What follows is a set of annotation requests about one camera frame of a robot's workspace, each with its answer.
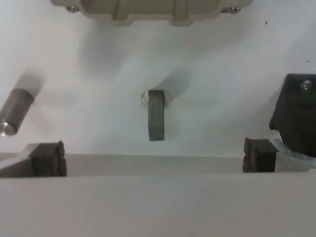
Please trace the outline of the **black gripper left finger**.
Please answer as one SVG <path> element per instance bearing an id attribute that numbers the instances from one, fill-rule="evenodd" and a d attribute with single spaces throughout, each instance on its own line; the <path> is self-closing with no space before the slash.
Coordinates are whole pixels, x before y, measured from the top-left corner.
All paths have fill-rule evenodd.
<path id="1" fill-rule="evenodd" d="M 0 157 L 1 177 L 66 177 L 64 143 L 30 143 L 21 152 Z"/>

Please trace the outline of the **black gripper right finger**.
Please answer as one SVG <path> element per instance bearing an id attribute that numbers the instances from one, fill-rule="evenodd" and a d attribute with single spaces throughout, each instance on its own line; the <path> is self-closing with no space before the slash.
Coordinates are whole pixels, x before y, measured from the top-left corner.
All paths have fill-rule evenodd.
<path id="1" fill-rule="evenodd" d="M 244 173 L 297 173 L 316 170 L 316 158 L 289 149 L 280 139 L 244 141 Z"/>

